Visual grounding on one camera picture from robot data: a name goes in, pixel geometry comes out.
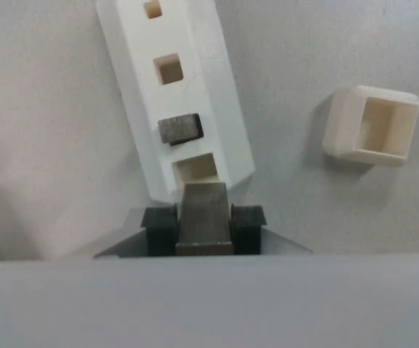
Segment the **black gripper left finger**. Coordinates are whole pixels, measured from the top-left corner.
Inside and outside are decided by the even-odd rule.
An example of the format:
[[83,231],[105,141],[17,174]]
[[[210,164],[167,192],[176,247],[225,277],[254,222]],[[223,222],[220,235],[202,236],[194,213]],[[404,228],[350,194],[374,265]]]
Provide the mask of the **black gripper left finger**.
[[178,209],[147,207],[141,220],[141,230],[96,253],[94,259],[105,257],[172,257],[178,238]]

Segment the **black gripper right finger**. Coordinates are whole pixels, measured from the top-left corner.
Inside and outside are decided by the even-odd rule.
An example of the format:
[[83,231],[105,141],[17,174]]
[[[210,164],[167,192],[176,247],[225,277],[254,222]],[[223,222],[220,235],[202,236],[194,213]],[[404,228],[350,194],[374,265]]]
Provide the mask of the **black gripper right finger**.
[[237,255],[313,254],[311,249],[268,229],[260,205],[231,205],[231,239]]

